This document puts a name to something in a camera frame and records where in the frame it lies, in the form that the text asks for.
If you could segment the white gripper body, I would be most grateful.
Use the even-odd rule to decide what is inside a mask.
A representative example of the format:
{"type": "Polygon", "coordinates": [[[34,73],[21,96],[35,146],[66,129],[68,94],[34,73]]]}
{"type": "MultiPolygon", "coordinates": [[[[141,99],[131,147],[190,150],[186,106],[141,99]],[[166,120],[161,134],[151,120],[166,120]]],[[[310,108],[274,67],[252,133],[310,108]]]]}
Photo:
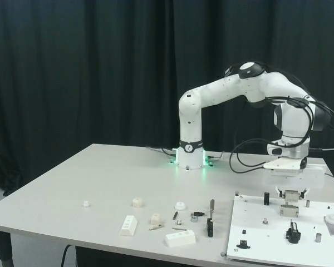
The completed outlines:
{"type": "Polygon", "coordinates": [[[282,190],[321,189],[325,183],[325,172],[325,165],[308,165],[300,172],[296,170],[265,170],[263,184],[282,190]]]}

